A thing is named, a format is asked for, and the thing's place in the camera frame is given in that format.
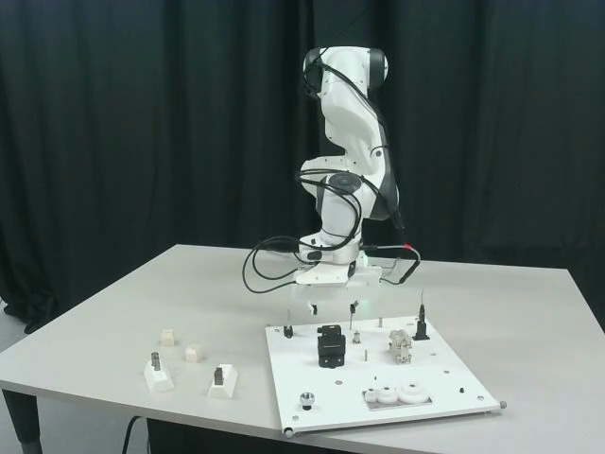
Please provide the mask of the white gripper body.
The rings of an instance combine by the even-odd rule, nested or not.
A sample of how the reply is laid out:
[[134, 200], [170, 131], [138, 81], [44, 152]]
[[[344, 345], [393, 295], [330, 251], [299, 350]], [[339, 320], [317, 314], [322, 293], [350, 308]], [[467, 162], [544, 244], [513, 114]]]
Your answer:
[[378, 285], [299, 286], [293, 289], [293, 299], [302, 303], [354, 303], [371, 300], [379, 293]]

